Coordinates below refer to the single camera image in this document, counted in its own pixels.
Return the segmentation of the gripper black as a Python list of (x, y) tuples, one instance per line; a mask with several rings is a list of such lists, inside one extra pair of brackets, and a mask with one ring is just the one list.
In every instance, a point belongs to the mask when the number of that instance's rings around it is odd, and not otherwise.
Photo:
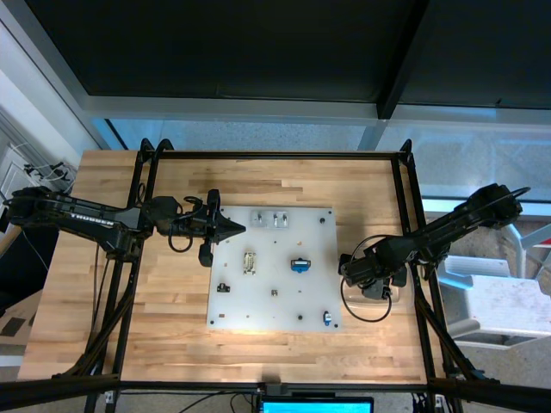
[(375, 288), (375, 287), (404, 287), (407, 283), (407, 269), (400, 268), (397, 271), (392, 272), (390, 275), (385, 275), (382, 278), (370, 278), (366, 281), (362, 281), (360, 288)]
[[(219, 227), (230, 230), (218, 232)], [(213, 245), (246, 232), (245, 226), (225, 217), (220, 211), (220, 191), (218, 189), (208, 191), (207, 201), (192, 218), (191, 228), (193, 237), (203, 239), (198, 257), (200, 264), (206, 268), (211, 268), (213, 265)]]

